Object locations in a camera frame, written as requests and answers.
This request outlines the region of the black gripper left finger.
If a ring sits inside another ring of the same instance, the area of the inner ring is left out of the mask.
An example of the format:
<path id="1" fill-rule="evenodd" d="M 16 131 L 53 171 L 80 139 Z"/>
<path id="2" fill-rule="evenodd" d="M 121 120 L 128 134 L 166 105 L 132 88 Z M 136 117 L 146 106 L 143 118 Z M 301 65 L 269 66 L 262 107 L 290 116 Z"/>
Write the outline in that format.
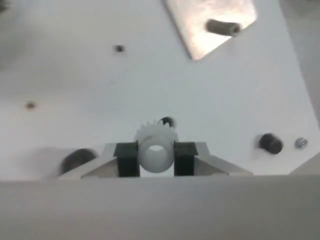
<path id="1" fill-rule="evenodd" d="M 137 142 L 80 148 L 60 164 L 59 178 L 135 178 L 140 176 Z"/>

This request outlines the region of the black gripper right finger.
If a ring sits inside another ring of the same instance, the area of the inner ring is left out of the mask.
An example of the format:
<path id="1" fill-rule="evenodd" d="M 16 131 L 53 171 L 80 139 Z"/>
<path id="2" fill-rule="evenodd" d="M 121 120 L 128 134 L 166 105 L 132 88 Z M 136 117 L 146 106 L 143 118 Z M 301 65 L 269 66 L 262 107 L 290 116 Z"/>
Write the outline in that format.
<path id="1" fill-rule="evenodd" d="M 236 164 L 212 155 L 206 142 L 174 143 L 174 176 L 252 176 Z"/>

